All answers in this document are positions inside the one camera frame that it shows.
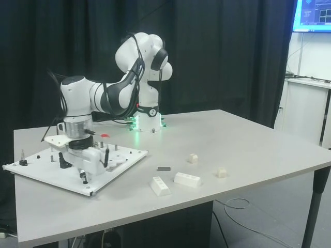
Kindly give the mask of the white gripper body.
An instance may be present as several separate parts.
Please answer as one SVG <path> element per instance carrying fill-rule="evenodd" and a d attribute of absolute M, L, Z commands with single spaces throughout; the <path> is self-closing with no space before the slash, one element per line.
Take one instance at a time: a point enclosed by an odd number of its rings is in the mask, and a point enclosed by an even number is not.
<path fill-rule="evenodd" d="M 90 174 L 103 174 L 105 153 L 94 147 L 83 150 L 69 149 L 63 154 L 66 162 Z"/>

